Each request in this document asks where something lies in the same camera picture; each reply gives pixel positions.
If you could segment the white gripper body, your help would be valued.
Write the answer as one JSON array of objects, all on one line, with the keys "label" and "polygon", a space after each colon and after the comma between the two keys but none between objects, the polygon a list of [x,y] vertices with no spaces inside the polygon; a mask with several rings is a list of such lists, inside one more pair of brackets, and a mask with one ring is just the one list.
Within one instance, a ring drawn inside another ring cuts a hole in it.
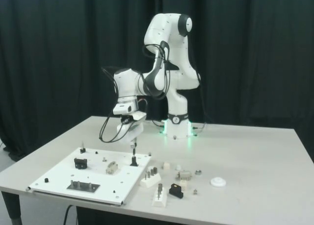
[{"label": "white gripper body", "polygon": [[143,123],[119,124],[116,130],[118,133],[116,140],[121,144],[130,144],[143,132],[144,125]]}]

